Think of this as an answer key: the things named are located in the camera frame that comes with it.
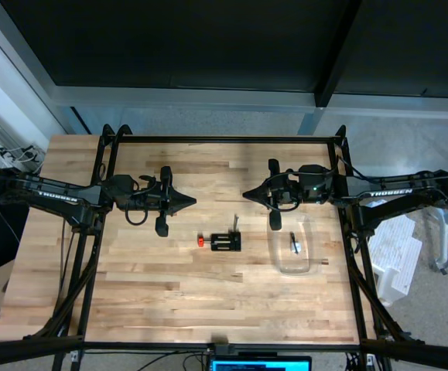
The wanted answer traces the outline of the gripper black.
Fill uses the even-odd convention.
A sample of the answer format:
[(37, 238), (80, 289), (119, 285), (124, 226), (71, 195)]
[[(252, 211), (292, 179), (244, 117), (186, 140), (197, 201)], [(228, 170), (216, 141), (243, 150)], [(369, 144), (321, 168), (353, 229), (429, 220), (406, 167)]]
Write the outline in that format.
[(144, 212), (143, 219), (136, 225), (144, 224), (148, 219), (149, 212), (156, 211), (159, 216), (156, 218), (155, 231), (159, 237), (168, 237), (169, 226), (166, 217), (169, 214), (169, 193), (172, 201), (185, 201), (171, 203), (171, 215), (195, 205), (197, 203), (196, 199), (178, 192), (173, 187), (170, 188), (173, 182), (173, 174), (169, 166), (161, 168), (159, 181), (154, 176), (149, 175), (140, 175), (139, 178), (146, 181), (147, 185), (136, 194), (136, 202), (140, 205), (140, 210)]
[(299, 180), (291, 180), (291, 176), (299, 177), (299, 173), (292, 169), (280, 172), (279, 161), (268, 160), (270, 176), (261, 185), (243, 193), (243, 197), (270, 209), (269, 226), (273, 231), (282, 229), (281, 213), (290, 212), (299, 207)]

